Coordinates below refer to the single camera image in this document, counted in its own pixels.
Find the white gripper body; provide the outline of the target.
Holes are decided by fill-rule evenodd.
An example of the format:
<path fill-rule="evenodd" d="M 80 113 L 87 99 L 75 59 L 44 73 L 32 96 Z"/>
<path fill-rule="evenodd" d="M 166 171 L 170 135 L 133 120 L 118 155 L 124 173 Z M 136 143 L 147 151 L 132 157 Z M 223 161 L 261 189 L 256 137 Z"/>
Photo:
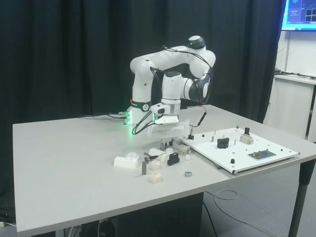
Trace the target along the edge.
<path fill-rule="evenodd" d="M 149 138 L 177 138 L 186 137 L 190 133 L 190 120 L 181 120 L 175 124 L 153 125 L 147 130 Z"/>

